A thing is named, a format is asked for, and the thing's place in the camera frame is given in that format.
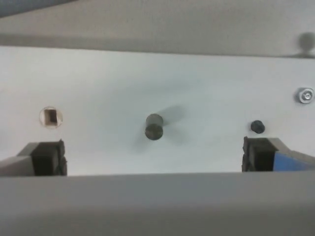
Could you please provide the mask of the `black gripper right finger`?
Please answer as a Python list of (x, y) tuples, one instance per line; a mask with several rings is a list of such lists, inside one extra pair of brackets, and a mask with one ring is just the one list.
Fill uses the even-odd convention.
[(289, 149), (278, 138), (249, 138), (243, 142), (243, 172), (313, 171), (315, 158)]

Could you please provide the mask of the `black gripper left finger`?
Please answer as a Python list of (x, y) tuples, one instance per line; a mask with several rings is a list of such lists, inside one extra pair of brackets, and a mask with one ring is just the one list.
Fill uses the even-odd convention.
[(28, 143), (17, 155), (0, 162), (1, 176), (66, 176), (63, 140)]

